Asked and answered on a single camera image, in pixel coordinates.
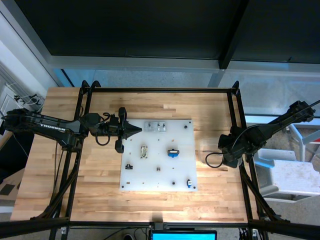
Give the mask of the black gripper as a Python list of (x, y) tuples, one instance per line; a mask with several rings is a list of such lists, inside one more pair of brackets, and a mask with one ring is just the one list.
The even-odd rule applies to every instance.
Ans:
[(232, 126), (228, 135), (220, 135), (218, 149), (223, 154), (223, 165), (235, 169), (241, 163), (242, 155), (245, 153), (247, 146), (245, 131), (245, 128)]
[(126, 109), (120, 107), (118, 110), (118, 117), (114, 114), (110, 116), (110, 121), (108, 122), (108, 135), (110, 137), (117, 137), (115, 141), (115, 150), (119, 154), (124, 153), (123, 138), (125, 131), (125, 139), (127, 140), (131, 136), (142, 132), (142, 128), (132, 125), (129, 121), (126, 120)]

